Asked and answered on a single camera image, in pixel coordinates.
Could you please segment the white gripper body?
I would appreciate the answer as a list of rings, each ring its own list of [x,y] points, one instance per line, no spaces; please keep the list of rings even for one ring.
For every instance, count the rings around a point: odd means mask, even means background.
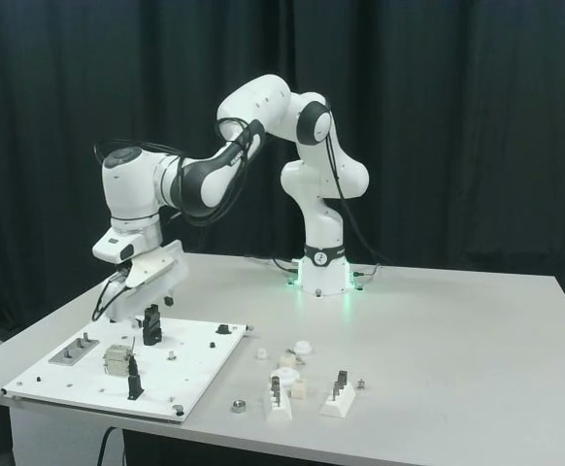
[[[175,264],[150,283],[134,289],[125,289],[125,277],[114,274],[103,295],[103,316],[113,321],[132,319],[140,315],[151,304],[165,305],[164,297],[171,295],[175,302],[175,291],[188,274],[185,264]]]

